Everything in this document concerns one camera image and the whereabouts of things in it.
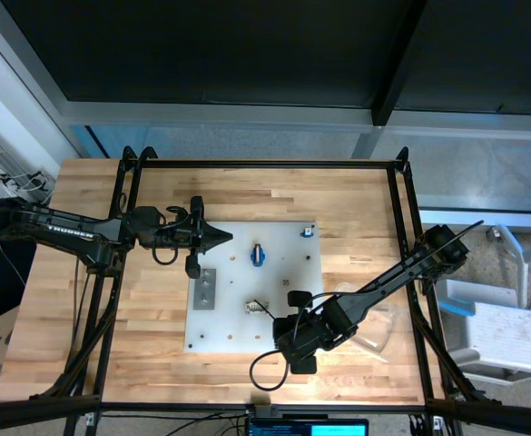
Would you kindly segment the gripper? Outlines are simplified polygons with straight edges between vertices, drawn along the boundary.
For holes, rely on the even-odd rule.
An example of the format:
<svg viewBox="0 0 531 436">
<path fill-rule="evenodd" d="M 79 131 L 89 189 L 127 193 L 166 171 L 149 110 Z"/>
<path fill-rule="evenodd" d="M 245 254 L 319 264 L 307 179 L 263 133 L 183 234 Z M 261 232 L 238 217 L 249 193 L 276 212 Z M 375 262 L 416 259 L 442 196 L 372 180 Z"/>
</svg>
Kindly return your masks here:
<svg viewBox="0 0 531 436">
<path fill-rule="evenodd" d="M 296 313 L 275 318 L 272 335 L 275 348 L 280 351 L 290 372 L 295 375 L 313 375 L 317 372 L 317 350 L 327 350 L 334 333 L 313 308 L 313 295 L 305 291 L 290 291 L 287 296 L 290 308 Z"/>
<path fill-rule="evenodd" d="M 180 249 L 188 249 L 189 254 L 185 259 L 185 272 L 190 279 L 198 279 L 201 276 L 201 266 L 198 261 L 198 254 L 203 251 L 203 223 L 204 223 L 204 203 L 200 196 L 193 196 L 190 201 L 190 210 L 187 211 L 181 206 L 168 206 L 168 213 L 174 215 L 174 219 L 167 223 L 162 223 L 157 232 L 157 247 L 173 250 L 173 257 L 170 261 L 157 263 L 162 266 L 169 266 L 176 262 Z M 216 228 L 209 223 L 204 223 L 205 251 L 227 243 L 233 239 L 233 235 L 220 228 Z"/>
</svg>

